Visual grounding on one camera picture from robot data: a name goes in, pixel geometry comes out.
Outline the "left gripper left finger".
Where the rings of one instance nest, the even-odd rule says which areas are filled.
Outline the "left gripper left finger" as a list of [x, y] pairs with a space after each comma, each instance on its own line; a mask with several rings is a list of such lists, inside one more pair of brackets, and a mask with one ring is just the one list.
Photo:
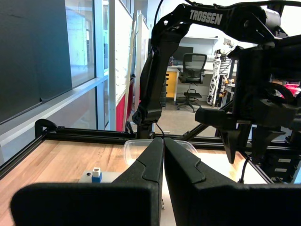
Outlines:
[[12, 197], [17, 226], [158, 226], [164, 144], [154, 139], [111, 183], [36, 183]]

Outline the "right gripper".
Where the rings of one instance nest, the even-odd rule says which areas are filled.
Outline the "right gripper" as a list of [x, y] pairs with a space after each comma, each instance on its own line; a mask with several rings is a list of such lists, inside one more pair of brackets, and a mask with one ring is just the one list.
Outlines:
[[243, 103], [236, 97], [230, 105], [230, 113], [225, 108], [199, 108], [195, 113], [195, 121], [220, 130], [230, 164], [234, 163], [236, 151], [246, 147], [251, 124], [257, 125], [252, 128], [251, 156], [254, 164], [260, 162], [273, 139], [285, 134], [281, 127], [301, 130], [301, 108], [298, 106], [274, 103], [264, 98], [251, 98]]

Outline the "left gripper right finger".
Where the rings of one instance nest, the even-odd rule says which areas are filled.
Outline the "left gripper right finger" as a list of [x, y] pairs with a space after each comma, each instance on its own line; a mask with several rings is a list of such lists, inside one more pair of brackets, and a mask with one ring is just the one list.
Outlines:
[[179, 226], [298, 226], [301, 187], [234, 182], [170, 138], [165, 176]]

